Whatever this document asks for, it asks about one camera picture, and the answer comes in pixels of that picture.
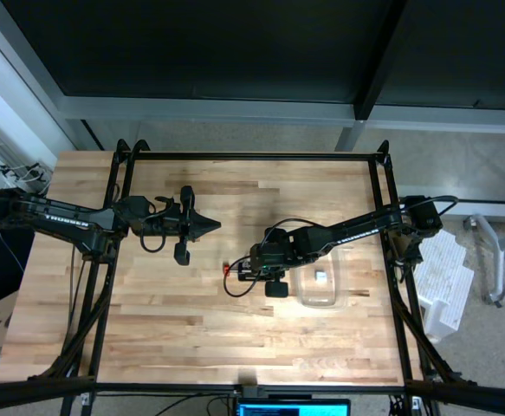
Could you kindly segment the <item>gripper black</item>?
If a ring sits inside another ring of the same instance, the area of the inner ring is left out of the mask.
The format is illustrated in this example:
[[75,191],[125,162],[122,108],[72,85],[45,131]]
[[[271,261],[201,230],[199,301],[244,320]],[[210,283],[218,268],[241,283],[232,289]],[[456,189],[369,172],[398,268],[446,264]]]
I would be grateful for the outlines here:
[[[166,234],[170,237],[179,238],[174,246],[174,258],[181,266],[188,266],[191,254],[187,249],[189,241],[199,239],[205,234],[221,228],[221,223],[211,218],[207,218],[194,210],[195,194],[190,185],[181,188],[180,203],[174,204],[168,210],[164,225]],[[197,225],[194,236],[194,223]]]
[[265,282],[266,297],[288,297],[288,284],[283,282],[285,273],[290,269],[294,254],[288,244],[255,244],[250,249],[249,266],[252,276]]

